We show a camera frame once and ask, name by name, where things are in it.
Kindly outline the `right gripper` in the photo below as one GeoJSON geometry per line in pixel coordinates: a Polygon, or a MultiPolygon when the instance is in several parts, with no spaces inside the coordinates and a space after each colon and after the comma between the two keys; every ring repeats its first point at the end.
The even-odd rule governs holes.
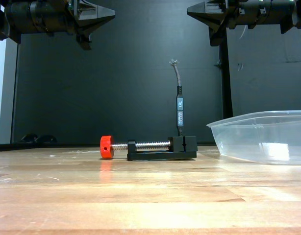
{"type": "Polygon", "coordinates": [[[228,14],[228,1],[227,0],[209,0],[206,3],[201,2],[187,8],[187,15],[198,20],[201,23],[207,24],[204,18],[205,13],[209,20],[209,39],[212,47],[219,46],[225,34],[225,18],[228,14]]]}

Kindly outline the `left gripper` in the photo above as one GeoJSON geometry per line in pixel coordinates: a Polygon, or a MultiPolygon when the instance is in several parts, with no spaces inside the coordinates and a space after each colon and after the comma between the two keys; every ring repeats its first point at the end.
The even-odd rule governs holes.
{"type": "Polygon", "coordinates": [[[87,0],[68,0],[68,11],[75,22],[76,41],[83,50],[91,50],[91,32],[89,29],[98,19],[100,27],[115,18],[115,10],[97,6],[87,0]]]}

